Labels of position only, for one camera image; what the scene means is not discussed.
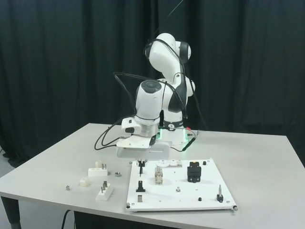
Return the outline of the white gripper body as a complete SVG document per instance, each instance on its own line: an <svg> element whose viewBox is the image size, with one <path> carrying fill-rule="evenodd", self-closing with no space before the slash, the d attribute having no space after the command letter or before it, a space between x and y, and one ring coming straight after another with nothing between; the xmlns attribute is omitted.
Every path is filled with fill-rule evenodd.
<svg viewBox="0 0 305 229"><path fill-rule="evenodd" d="M152 146L143 148L123 148L116 149L118 158L129 159L168 159L172 143L168 141L156 141Z"/></svg>

